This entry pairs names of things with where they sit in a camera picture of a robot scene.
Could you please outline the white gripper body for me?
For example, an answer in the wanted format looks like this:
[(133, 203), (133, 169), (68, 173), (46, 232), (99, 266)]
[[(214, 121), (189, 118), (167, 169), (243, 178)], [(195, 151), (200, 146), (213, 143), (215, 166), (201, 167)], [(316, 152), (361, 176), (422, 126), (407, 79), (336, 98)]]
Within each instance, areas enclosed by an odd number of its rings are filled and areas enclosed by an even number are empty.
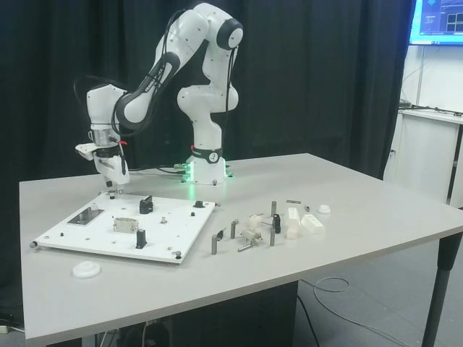
[(129, 183), (129, 170), (127, 162), (121, 155), (113, 155), (109, 158), (94, 155), (94, 162), (97, 171), (103, 176), (105, 183), (111, 182), (111, 186)]

